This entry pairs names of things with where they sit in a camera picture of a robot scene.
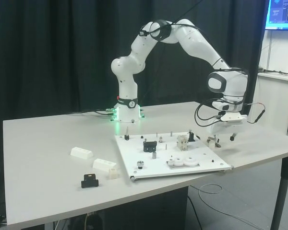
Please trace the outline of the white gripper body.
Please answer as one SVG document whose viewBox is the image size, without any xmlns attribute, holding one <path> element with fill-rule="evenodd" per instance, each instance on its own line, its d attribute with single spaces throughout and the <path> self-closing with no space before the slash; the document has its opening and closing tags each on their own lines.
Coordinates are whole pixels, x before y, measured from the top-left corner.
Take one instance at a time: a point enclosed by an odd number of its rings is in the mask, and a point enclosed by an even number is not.
<svg viewBox="0 0 288 230">
<path fill-rule="evenodd" d="M 240 121 L 218 121 L 217 123 L 209 126 L 207 131 L 209 134 L 233 134 L 242 132 L 245 129 L 247 120 Z"/>
</svg>

